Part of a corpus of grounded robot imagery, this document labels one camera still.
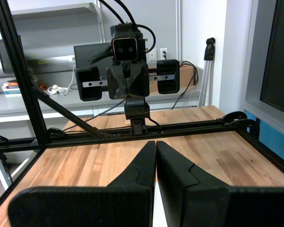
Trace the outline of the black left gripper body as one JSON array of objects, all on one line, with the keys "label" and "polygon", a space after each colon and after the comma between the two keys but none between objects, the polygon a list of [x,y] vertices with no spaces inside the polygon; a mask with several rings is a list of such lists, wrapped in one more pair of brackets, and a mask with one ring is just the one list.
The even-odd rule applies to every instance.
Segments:
[{"label": "black left gripper body", "polygon": [[[131,73],[131,65],[133,63],[126,62],[120,64],[123,67],[124,77],[127,82]],[[149,82],[157,83],[159,94],[175,94],[180,89],[180,64],[179,61],[160,60],[157,61],[155,69],[149,69]],[[78,92],[82,101],[95,101],[102,98],[102,92],[108,92],[107,78],[100,79],[98,67],[89,67],[76,70],[76,80]]]}]

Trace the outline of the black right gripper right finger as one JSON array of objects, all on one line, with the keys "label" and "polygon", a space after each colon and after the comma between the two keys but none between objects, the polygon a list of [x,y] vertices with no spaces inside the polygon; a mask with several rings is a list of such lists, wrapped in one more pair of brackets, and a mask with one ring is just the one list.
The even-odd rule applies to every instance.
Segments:
[{"label": "black right gripper right finger", "polygon": [[230,186],[163,141],[157,176],[170,227],[284,227],[284,187]]}]

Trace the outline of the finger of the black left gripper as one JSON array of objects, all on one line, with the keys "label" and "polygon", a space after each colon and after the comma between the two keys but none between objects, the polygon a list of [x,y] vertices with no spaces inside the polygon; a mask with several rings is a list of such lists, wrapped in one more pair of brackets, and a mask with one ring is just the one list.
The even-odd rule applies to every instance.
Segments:
[{"label": "finger of the black left gripper", "polygon": [[128,79],[128,96],[133,98],[147,97],[150,94],[149,71],[146,63],[131,65]]},{"label": "finger of the black left gripper", "polygon": [[126,99],[127,82],[121,65],[111,66],[106,71],[110,99]]}]

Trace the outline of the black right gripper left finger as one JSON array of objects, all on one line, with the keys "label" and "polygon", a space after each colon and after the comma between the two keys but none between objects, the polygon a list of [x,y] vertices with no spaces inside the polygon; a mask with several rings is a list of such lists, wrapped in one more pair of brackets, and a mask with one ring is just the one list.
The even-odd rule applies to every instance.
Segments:
[{"label": "black right gripper left finger", "polygon": [[151,227],[156,143],[106,187],[32,187],[8,205],[12,227]]}]

